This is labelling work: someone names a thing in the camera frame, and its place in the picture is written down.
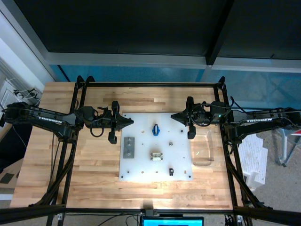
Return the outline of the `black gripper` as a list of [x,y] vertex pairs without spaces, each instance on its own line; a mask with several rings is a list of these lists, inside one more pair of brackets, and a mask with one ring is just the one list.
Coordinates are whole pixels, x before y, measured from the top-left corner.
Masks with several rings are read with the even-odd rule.
[[175,113],[171,115],[171,118],[183,125],[188,125],[188,139],[194,139],[196,136],[196,127],[207,127],[211,124],[210,117],[204,109],[204,104],[195,104],[193,97],[187,97],[186,101],[187,111],[184,110],[180,113]]
[[96,128],[100,128],[102,130],[100,135],[95,135],[95,137],[101,137],[104,134],[104,129],[111,129],[111,131],[108,134],[108,141],[111,144],[117,143],[117,137],[115,135],[116,130],[122,130],[123,128],[132,125],[133,120],[130,118],[126,118],[119,114],[120,106],[118,101],[113,101],[111,104],[111,110],[106,108],[98,107],[98,109],[103,110],[103,114],[100,116],[97,116],[95,119],[95,125]]

